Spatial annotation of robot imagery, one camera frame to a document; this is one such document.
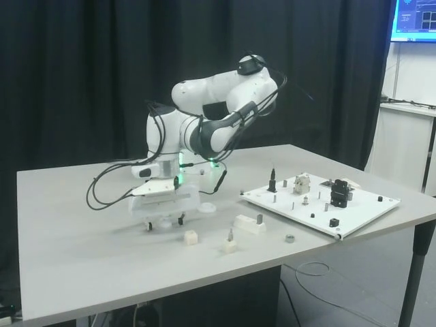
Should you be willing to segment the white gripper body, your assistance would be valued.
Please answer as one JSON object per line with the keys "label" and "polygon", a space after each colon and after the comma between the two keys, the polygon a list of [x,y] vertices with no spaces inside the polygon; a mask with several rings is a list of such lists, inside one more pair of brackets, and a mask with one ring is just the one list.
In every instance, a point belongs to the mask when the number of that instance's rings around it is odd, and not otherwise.
{"label": "white gripper body", "polygon": [[129,214],[139,219],[155,218],[191,211],[199,205],[199,188],[188,183],[177,190],[133,196],[129,201]]}

